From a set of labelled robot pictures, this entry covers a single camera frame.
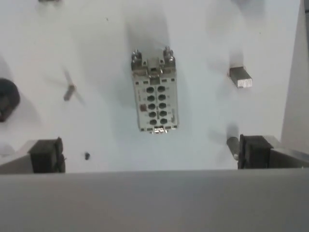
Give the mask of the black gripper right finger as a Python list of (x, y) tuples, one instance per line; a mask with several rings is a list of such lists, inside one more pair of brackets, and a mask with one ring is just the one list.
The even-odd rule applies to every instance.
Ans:
[(240, 135), (238, 169), (307, 168), (309, 155), (285, 148), (273, 136)]

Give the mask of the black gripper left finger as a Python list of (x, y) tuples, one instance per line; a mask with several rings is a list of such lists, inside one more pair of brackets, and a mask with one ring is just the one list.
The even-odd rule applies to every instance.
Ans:
[(0, 153), (2, 174), (51, 174), (65, 173), (63, 142), (56, 139), (28, 140), (19, 150)]

